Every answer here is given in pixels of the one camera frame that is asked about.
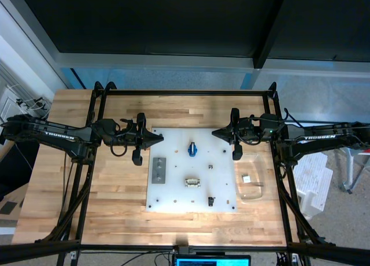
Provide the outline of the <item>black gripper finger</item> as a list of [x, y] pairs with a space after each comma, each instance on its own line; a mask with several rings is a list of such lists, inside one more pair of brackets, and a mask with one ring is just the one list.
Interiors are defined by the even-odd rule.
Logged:
[[149, 148], [157, 143], [160, 143], [162, 142], [164, 139], [163, 138], [157, 138], [157, 139], [149, 139], [149, 140], [145, 140], [143, 142], [143, 147], [144, 148]]
[[228, 135], [232, 133], [232, 123], [229, 123], [226, 127], [212, 131], [212, 135]]
[[212, 133], [213, 136], [217, 137], [218, 139], [221, 139], [225, 142], [227, 142], [229, 145], [232, 145], [232, 135], [230, 134], [219, 134], [219, 133]]
[[150, 132], [147, 128], [144, 128], [144, 138], [145, 139], [163, 139], [162, 135], [158, 135]]

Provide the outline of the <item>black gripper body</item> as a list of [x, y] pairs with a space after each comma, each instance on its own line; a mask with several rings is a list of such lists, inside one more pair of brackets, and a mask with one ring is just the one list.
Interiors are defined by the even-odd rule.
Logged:
[[232, 152], [233, 160], [240, 160], [243, 156], [243, 149], [241, 142], [255, 146], [261, 143], [261, 133], [258, 128], [252, 123], [248, 117], [240, 118], [239, 109], [232, 108], [231, 110], [231, 130], [232, 142], [234, 150]]
[[133, 120], [120, 119], [121, 122], [126, 123], [126, 127], [119, 131], [117, 135], [117, 141], [119, 145], [125, 147], [124, 154], [127, 152], [128, 146], [133, 146], [135, 149], [132, 152], [132, 162], [136, 166], [141, 166], [143, 163], [143, 157], [141, 156], [141, 150], [144, 147], [144, 130], [146, 128], [146, 117], [144, 113], [138, 113], [136, 117], [136, 123]]

